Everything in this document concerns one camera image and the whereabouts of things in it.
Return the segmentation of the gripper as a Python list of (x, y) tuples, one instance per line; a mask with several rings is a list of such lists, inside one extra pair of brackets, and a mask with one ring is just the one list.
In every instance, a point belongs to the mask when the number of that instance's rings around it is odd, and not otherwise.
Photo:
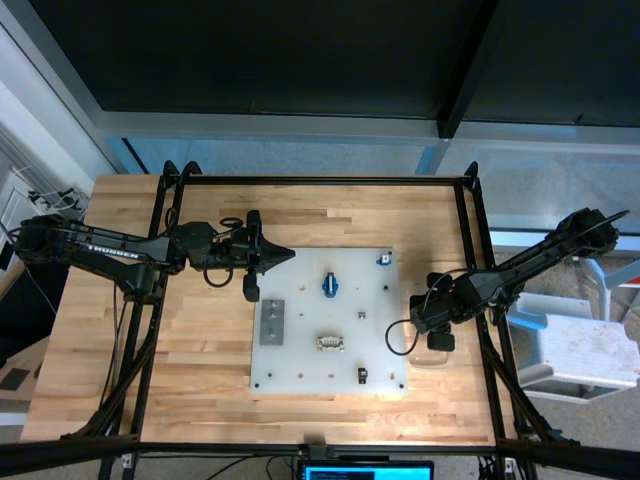
[(451, 314), (455, 312), (451, 287), (435, 287), (423, 295), (409, 297), (409, 318), (418, 336), (426, 337), (429, 350), (455, 350)]
[[(260, 298), (257, 274), (261, 265), (262, 221), (258, 210), (250, 210), (243, 222), (237, 217), (225, 217), (222, 225), (227, 228), (228, 236), (223, 241), (224, 266), (233, 275), (236, 269), (246, 271), (243, 277), (242, 292), (245, 299), (257, 303)], [(293, 259), (294, 250), (263, 240), (263, 273)]]

